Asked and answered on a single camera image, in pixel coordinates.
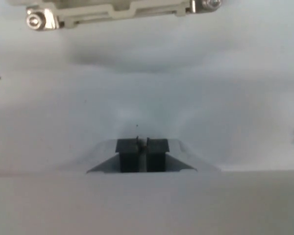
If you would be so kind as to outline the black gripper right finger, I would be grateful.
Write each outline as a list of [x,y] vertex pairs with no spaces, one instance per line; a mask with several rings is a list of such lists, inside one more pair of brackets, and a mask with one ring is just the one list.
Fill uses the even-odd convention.
[[148,139],[146,172],[221,172],[178,139]]

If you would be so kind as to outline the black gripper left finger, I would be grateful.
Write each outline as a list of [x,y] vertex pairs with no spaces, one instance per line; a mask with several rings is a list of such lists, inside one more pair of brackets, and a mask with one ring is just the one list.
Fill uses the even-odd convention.
[[139,138],[118,139],[115,155],[87,170],[87,173],[138,173],[140,171],[141,142]]

